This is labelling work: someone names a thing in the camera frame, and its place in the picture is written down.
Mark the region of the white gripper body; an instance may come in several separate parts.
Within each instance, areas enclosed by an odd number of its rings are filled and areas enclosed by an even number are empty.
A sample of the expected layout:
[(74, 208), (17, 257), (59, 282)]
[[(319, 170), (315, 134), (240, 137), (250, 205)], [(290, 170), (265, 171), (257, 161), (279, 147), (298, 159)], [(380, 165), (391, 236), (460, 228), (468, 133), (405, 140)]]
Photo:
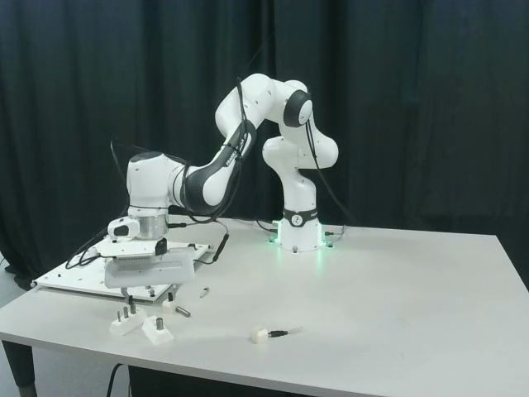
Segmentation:
[(194, 277), (193, 259), (190, 252), (112, 258), (105, 265), (104, 284), (109, 289), (180, 285)]

